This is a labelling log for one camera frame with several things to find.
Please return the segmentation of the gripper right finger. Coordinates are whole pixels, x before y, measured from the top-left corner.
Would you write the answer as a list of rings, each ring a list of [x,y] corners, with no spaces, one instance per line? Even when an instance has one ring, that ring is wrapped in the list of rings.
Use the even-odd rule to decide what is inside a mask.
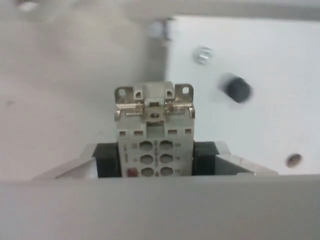
[[[195,176],[277,176],[278,173],[230,152],[224,141],[195,141],[193,144]]]

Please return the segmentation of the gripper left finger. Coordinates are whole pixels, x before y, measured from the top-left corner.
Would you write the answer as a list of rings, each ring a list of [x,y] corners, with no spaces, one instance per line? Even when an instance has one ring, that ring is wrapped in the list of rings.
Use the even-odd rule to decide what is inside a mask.
[[[36,179],[98,179],[120,176],[117,143],[90,143],[79,157],[68,160],[39,175]]]

